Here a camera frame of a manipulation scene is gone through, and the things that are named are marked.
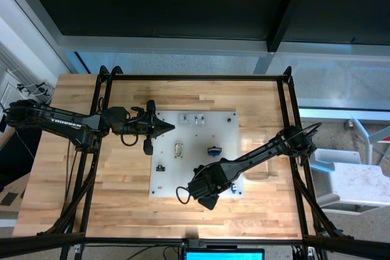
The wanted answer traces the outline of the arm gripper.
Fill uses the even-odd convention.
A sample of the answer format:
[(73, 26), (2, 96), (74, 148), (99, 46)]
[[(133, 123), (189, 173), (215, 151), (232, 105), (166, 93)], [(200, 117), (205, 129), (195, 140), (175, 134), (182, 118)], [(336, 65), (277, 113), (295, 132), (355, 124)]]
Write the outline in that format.
[(218, 202), (219, 195), (227, 190), (227, 185), (208, 177), (198, 178), (188, 183), (188, 191), (198, 204), (208, 210), (213, 210)]
[[(147, 101), (146, 110), (141, 107), (131, 107), (130, 109), (136, 112), (136, 116), (128, 118), (122, 125), (121, 142), (127, 147), (132, 147), (137, 144), (139, 136), (144, 135), (146, 138), (143, 142), (143, 151), (146, 155), (152, 155), (152, 135), (154, 134), (155, 124), (162, 126), (155, 128), (155, 138), (158, 138), (175, 129), (174, 121), (165, 113), (156, 113), (155, 115), (154, 100)], [(131, 144), (126, 143), (124, 135), (133, 135), (135, 141)]]

